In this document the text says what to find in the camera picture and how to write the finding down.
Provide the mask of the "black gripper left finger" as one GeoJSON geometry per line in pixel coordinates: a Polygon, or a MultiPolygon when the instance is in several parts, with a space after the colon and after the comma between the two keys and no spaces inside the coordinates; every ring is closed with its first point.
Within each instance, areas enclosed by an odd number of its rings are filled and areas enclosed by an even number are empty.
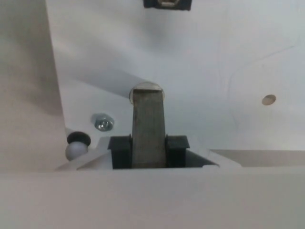
{"type": "Polygon", "coordinates": [[[76,135],[76,142],[84,145],[86,153],[76,157],[77,169],[129,169],[131,168],[131,136],[101,137],[94,148],[90,148],[88,135],[76,135]]]}

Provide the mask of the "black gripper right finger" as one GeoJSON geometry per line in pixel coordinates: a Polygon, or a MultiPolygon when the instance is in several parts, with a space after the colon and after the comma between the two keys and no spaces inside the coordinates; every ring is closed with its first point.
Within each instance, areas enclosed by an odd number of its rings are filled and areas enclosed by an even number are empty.
{"type": "Polygon", "coordinates": [[[217,163],[208,160],[189,150],[190,145],[185,135],[166,136],[166,167],[204,167],[218,166],[217,163]]]}

